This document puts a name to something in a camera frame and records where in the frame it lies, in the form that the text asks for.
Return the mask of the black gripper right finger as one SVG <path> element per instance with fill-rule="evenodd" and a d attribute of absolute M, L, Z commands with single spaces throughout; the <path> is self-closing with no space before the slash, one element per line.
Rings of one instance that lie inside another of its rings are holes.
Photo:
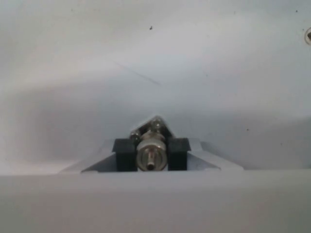
<path fill-rule="evenodd" d="M 169 138 L 167 140 L 168 171 L 220 170 L 207 161 L 200 140 L 189 138 Z"/>

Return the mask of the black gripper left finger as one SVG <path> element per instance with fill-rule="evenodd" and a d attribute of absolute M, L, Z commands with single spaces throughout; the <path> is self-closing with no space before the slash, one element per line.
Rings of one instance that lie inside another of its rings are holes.
<path fill-rule="evenodd" d="M 115 139 L 111 149 L 102 149 L 99 161 L 92 162 L 84 172 L 136 172 L 136 145 L 131 139 Z"/>

